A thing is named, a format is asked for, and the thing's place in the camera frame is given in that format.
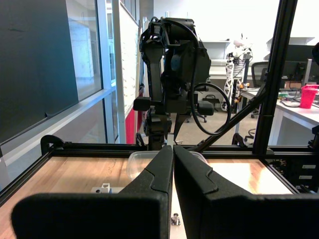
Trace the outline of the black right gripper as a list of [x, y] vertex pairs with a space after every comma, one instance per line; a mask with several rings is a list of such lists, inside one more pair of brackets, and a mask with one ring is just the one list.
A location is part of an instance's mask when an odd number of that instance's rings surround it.
[[177, 138], [179, 130], [185, 120], [190, 118], [191, 106], [194, 106], [195, 112], [203, 116], [212, 116], [214, 106], [208, 101], [200, 101], [198, 94], [194, 93], [194, 104], [191, 104], [191, 93], [182, 92], [179, 95], [168, 96], [164, 93], [162, 101], [152, 100], [151, 97], [137, 97], [133, 103], [133, 109], [139, 112], [151, 111], [158, 115], [176, 113], [174, 125], [174, 139]]

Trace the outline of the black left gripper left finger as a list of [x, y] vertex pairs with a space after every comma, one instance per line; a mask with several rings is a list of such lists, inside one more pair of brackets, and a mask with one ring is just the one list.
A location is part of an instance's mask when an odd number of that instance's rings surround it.
[[11, 213], [19, 239], [167, 239], [173, 150], [163, 147], [117, 194], [42, 193]]

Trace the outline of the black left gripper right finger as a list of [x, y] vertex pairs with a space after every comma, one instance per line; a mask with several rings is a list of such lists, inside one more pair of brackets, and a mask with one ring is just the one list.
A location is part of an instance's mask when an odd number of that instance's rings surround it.
[[316, 194], [256, 195], [239, 187], [181, 146], [174, 180], [189, 239], [315, 239]]

